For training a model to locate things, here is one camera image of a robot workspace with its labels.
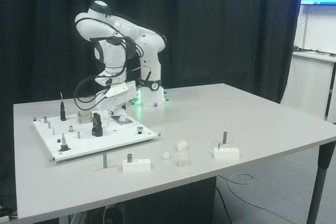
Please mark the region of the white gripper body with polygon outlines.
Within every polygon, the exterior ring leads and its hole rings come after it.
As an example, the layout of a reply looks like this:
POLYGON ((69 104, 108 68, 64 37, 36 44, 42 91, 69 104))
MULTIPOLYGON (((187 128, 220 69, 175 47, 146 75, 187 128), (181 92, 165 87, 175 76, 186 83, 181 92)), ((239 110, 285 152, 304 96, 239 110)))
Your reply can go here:
POLYGON ((106 91, 97 93, 96 108, 107 110, 128 103, 137 96, 135 82, 112 84, 106 91))

